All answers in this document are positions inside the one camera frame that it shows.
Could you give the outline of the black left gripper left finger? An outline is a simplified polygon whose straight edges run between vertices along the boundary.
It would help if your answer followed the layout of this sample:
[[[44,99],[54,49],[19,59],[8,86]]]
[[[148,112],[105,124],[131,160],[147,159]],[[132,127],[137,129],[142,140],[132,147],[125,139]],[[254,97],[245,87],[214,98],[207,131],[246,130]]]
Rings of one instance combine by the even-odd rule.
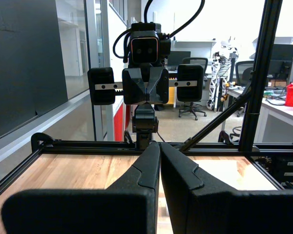
[[[9,234],[154,234],[160,146],[151,143],[105,190],[33,189],[1,208]]]

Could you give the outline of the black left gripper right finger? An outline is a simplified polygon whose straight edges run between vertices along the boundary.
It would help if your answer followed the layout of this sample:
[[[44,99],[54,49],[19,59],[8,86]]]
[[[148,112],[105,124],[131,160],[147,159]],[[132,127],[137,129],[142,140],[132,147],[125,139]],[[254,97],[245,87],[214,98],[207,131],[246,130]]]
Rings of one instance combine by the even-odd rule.
[[[161,177],[176,234],[293,234],[293,190],[240,191],[162,143]]]

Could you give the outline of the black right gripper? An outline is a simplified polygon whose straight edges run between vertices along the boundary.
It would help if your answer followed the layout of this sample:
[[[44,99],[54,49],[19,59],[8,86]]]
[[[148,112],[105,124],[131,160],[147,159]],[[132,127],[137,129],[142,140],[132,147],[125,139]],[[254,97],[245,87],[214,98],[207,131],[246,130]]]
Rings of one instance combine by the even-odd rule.
[[[165,67],[126,68],[122,81],[115,82],[111,67],[92,68],[87,73],[93,105],[111,105],[123,96],[126,105],[166,104],[169,88],[177,89],[177,99],[194,102],[202,98],[204,68],[200,64],[178,66],[176,80]]]

